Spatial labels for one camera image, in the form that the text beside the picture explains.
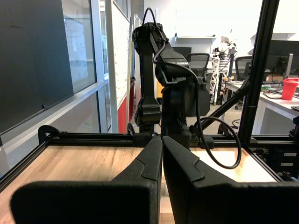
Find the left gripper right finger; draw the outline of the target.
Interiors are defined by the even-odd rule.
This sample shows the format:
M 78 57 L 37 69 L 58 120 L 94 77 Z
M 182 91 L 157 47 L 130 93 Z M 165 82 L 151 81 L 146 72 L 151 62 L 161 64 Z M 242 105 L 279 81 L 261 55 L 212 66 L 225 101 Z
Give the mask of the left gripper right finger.
M 295 182 L 236 182 L 163 137 L 164 176 L 177 224 L 296 224 Z

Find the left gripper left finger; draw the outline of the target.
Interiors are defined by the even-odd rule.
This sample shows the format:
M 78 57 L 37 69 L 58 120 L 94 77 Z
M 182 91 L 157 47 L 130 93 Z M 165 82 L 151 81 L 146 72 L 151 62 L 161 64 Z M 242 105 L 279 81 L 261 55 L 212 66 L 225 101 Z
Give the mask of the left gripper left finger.
M 157 224 L 162 140 L 154 136 L 109 182 L 45 181 L 18 188 L 10 200 L 17 224 Z

